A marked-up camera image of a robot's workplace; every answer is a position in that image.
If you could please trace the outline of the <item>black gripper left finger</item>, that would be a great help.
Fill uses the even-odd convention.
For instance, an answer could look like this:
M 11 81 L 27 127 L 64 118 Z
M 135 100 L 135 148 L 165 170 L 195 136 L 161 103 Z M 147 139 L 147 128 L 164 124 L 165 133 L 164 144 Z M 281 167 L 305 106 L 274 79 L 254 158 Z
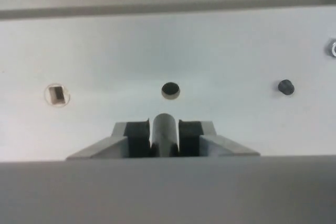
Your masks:
M 150 122 L 117 122 L 111 136 L 67 157 L 67 160 L 150 157 Z

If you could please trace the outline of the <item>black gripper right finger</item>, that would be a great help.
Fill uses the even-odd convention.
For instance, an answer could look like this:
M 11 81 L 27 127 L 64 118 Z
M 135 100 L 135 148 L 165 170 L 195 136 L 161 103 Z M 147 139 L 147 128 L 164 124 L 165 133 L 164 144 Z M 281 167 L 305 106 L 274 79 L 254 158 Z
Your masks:
M 212 121 L 179 120 L 178 141 L 171 146 L 171 157 L 260 156 L 256 150 L 217 134 Z

